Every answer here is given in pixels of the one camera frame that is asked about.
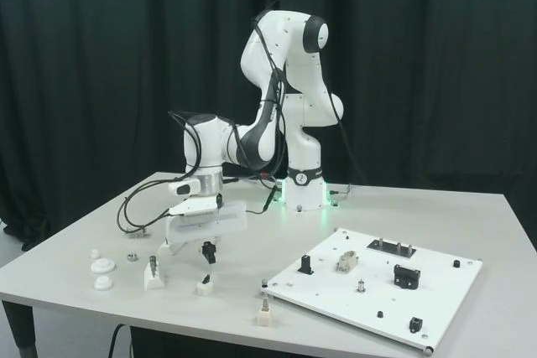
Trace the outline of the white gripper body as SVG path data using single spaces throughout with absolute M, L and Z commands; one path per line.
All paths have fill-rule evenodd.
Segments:
M 212 212 L 177 215 L 166 221 L 165 239 L 169 244 L 208 240 L 248 228 L 246 203 L 230 201 Z

